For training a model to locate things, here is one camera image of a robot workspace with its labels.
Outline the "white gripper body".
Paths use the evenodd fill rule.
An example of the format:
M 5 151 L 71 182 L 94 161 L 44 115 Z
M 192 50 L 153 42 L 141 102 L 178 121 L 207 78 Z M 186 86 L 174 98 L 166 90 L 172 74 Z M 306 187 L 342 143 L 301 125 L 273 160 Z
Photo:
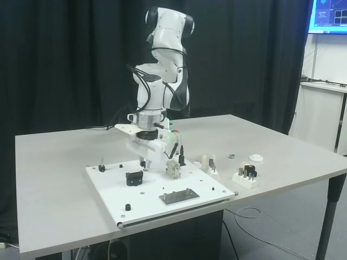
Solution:
M 164 162 L 166 143 L 160 140 L 143 140 L 137 137 L 126 139 L 127 148 L 152 164 L 159 165 Z

